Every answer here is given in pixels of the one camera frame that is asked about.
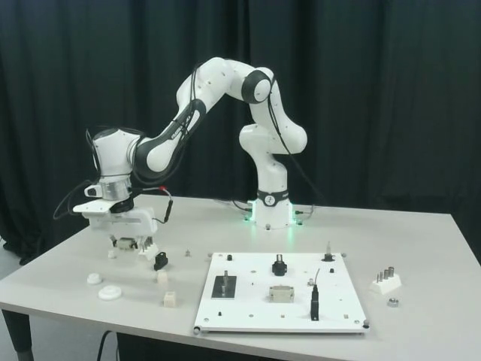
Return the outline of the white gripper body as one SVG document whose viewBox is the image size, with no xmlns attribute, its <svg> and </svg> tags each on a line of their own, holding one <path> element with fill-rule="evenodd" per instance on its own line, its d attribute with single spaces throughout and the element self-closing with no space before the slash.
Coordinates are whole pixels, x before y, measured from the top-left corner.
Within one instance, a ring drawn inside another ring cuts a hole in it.
<svg viewBox="0 0 481 361">
<path fill-rule="evenodd" d="M 157 222 L 152 208 L 133 207 L 118 214 L 90 214 L 90 226 L 105 234 L 155 234 Z"/>
</svg>

